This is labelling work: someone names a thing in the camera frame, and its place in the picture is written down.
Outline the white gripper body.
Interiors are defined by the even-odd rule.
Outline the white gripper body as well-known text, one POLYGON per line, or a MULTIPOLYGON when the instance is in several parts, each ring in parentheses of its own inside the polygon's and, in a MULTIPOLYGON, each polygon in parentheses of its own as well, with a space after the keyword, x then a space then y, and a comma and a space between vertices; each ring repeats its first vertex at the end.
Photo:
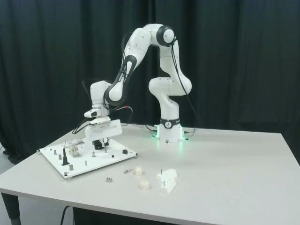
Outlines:
POLYGON ((109 124, 89 125, 85 129, 85 139, 89 142, 110 138, 120 134, 122 134, 120 120, 112 120, 109 124))

